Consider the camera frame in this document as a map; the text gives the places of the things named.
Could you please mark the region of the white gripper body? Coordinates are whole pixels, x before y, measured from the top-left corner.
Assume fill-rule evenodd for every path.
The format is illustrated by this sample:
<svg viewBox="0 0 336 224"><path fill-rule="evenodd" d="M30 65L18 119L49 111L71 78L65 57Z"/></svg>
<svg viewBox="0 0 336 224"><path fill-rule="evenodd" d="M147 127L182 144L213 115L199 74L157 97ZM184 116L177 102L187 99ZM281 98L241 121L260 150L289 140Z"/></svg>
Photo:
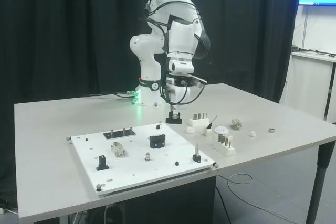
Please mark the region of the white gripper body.
<svg viewBox="0 0 336 224"><path fill-rule="evenodd" d="M175 85L165 86L165 100L166 104L176 103L177 105L190 103L191 91L188 87L179 87Z"/></svg>

